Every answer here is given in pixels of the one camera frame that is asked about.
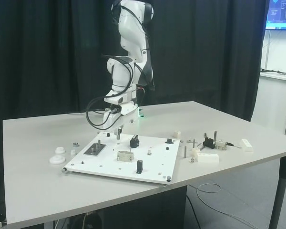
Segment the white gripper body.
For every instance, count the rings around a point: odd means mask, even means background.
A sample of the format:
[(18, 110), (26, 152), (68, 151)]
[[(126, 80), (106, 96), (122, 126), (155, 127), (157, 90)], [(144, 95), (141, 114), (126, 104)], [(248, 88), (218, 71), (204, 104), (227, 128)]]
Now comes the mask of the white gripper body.
[(103, 117), (102, 130), (105, 131), (116, 131), (118, 128), (123, 128), (125, 125), (125, 118), (121, 112), (113, 113), (107, 111)]

